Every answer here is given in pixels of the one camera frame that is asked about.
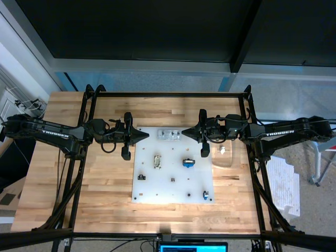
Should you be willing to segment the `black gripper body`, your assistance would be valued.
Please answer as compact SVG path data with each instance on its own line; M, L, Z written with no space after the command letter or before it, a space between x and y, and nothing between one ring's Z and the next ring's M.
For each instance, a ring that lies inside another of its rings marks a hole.
M206 130L206 121L207 121L207 112L205 109L200 109L199 111L199 123L200 123L200 133L202 140L202 148L201 148L201 157L205 158L209 156L210 153L210 145L207 142L207 130Z
M131 126L133 122L133 117L130 112L124 114L124 122L119 123L117 132L115 133L115 142L123 143L124 146L121 148L121 156L124 160L131 160L131 152L129 147L131 146Z

